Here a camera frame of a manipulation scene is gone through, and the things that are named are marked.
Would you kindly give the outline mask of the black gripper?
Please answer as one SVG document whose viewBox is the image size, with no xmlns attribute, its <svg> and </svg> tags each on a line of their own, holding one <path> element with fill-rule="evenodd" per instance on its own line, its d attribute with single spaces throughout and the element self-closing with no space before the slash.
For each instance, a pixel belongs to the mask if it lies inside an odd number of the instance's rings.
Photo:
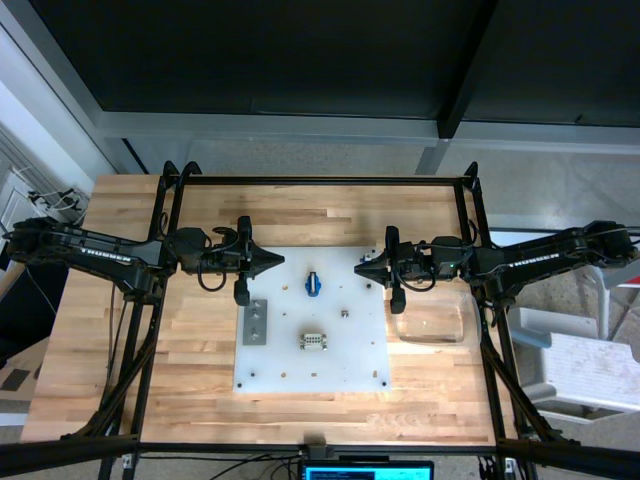
<svg viewBox="0 0 640 480">
<path fill-rule="evenodd" d="M 399 230 L 387 226 L 385 252 L 390 275 L 392 314 L 402 314 L 407 305 L 406 290 L 426 293 L 431 290 L 431 268 L 419 246 L 400 242 Z M 385 285 L 385 254 L 364 254 L 354 267 L 354 273 L 370 282 Z"/>
<path fill-rule="evenodd" d="M 214 232 L 222 237 L 221 242 L 214 247 L 216 272 L 223 277 L 228 274 L 237 275 L 233 289 L 234 300 L 238 306 L 248 306 L 250 293 L 247 279 L 250 269 L 251 276 L 255 277 L 283 264 L 284 257 L 253 243 L 249 216 L 239 217 L 236 229 L 215 227 Z"/>
</svg>

